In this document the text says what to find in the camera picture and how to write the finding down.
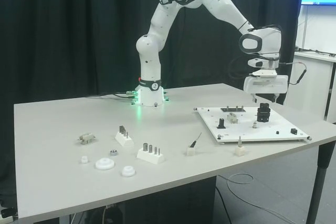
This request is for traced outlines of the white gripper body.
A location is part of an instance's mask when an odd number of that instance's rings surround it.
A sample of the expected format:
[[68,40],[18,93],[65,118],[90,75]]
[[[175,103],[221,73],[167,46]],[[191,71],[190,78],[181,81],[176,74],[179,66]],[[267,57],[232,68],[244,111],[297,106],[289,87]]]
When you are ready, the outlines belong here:
[[243,90],[250,94],[283,94],[288,90],[288,76],[249,76],[244,81]]

